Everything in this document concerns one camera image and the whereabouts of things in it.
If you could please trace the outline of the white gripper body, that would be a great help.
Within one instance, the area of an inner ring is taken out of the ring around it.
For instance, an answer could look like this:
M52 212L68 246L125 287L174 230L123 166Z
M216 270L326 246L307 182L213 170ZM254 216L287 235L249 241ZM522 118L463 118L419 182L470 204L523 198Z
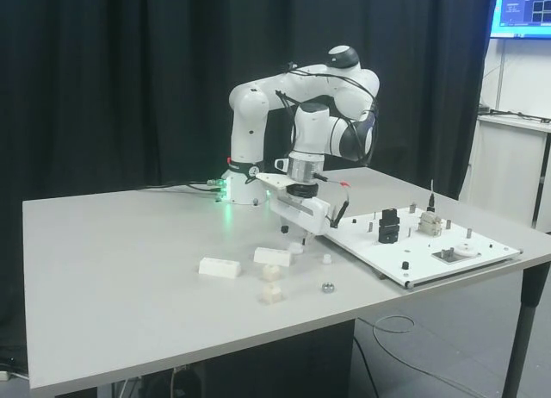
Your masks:
M282 219L283 226L297 226L313 235L324 235L329 231L331 205L317 197L271 197L269 207Z

